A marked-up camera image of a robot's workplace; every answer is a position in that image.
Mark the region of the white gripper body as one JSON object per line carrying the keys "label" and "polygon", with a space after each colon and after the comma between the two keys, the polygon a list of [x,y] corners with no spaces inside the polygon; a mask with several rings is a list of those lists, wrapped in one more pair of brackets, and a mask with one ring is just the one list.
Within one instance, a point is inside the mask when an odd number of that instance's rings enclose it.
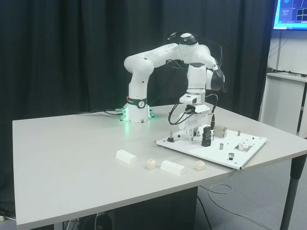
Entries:
{"label": "white gripper body", "polygon": [[185,120],[183,123],[179,124],[178,127],[180,130],[192,130],[195,128],[199,128],[204,125],[207,121],[207,115],[200,113],[194,114]]}

